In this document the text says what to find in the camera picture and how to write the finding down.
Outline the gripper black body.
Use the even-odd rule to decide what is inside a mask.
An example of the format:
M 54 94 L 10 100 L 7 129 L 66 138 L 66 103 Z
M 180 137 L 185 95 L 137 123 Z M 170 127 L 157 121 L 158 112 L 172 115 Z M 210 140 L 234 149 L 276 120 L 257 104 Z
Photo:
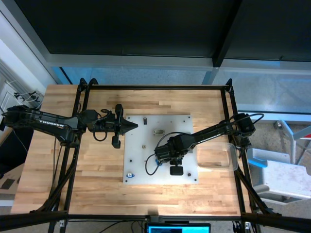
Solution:
M 169 163 L 172 166 L 181 166 L 187 149 L 177 149 L 170 143 L 155 148 L 156 160 L 159 164 Z
M 119 135 L 121 134 L 121 120 L 123 119 L 123 107 L 121 104 L 115 106 L 115 113 L 108 109 L 101 109 L 101 113 L 105 113 L 105 116 L 100 116 L 97 119 L 97 126 L 99 127 L 98 132 L 104 132 L 105 136 L 103 139 L 98 139 L 97 141 L 102 142 L 107 138 L 108 133 L 114 133 L 112 137 L 112 146 L 115 149 L 121 147 L 121 141 L 119 140 Z

